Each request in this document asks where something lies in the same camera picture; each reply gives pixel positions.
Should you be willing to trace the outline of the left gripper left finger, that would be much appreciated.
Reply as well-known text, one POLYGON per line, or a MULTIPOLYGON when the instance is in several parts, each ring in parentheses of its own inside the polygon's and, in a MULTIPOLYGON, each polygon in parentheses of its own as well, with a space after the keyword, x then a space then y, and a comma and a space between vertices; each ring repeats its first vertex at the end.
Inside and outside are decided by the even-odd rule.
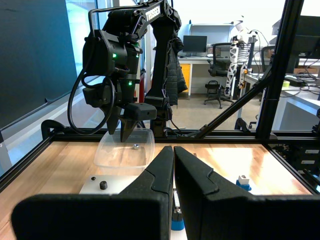
POLYGON ((11 214, 18 240, 168 240, 174 152, 164 147, 119 194, 38 194, 11 214))

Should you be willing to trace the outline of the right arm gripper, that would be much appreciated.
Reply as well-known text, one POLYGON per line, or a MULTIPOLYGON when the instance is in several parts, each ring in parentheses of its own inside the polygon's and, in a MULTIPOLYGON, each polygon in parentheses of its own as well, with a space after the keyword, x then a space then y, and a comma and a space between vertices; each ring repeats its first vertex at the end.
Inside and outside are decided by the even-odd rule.
POLYGON ((86 104, 100 109, 107 119, 110 135, 115 133, 119 117, 121 121, 120 141, 125 142, 138 121, 154 120, 157 109, 151 104, 136 102, 135 81, 121 78, 112 81, 105 78, 102 83, 89 85, 83 89, 86 104))

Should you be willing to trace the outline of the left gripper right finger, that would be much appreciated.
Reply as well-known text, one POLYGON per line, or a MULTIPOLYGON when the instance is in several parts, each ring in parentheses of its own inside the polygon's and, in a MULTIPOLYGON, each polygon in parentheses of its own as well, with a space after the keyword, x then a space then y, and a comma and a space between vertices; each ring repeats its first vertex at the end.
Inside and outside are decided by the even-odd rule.
POLYGON ((317 195, 254 195, 180 146, 175 185, 190 240, 317 240, 317 195))

